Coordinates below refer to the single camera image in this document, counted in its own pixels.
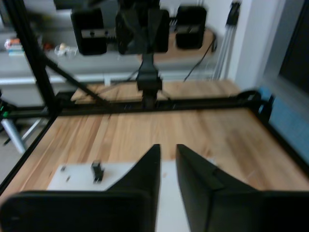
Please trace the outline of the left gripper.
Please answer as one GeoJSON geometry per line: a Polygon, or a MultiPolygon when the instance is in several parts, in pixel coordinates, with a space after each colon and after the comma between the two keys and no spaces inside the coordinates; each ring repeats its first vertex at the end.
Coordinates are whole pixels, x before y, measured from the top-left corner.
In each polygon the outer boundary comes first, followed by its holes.
{"type": "Polygon", "coordinates": [[[102,55],[108,44],[116,44],[121,55],[166,53],[171,23],[179,49],[200,49],[203,44],[207,11],[201,6],[180,6],[175,17],[159,6],[121,7],[114,29],[104,27],[99,8],[71,14],[79,52],[84,56],[102,55]]]}

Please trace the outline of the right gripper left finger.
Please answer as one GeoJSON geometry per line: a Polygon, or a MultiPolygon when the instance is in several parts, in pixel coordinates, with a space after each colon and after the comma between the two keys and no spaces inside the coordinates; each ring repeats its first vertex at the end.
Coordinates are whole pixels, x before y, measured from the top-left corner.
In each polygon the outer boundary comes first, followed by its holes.
{"type": "Polygon", "coordinates": [[[104,191],[31,190],[0,207],[4,232],[153,232],[160,192],[161,149],[153,145],[104,191]]]}

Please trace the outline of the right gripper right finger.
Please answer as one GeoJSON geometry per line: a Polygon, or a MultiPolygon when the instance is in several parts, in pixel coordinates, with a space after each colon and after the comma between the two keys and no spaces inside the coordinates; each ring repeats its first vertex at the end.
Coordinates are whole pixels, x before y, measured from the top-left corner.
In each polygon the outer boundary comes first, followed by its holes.
{"type": "Polygon", "coordinates": [[[178,184],[193,232],[307,232],[308,191],[257,190],[183,144],[178,184]]]}

